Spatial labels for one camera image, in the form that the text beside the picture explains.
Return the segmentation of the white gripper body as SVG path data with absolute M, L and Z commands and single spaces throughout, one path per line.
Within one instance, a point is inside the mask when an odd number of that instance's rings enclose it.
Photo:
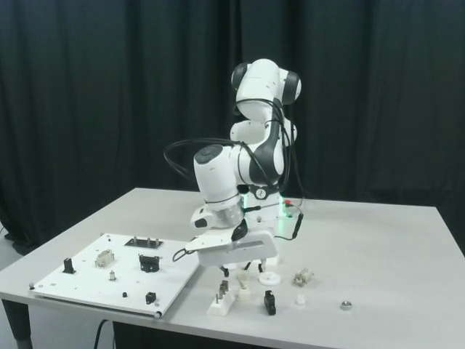
M 251 230 L 242 239 L 224 246 L 199 249 L 199 263 L 204 267 L 225 267 L 231 264 L 267 260 L 278 256 L 272 229 Z

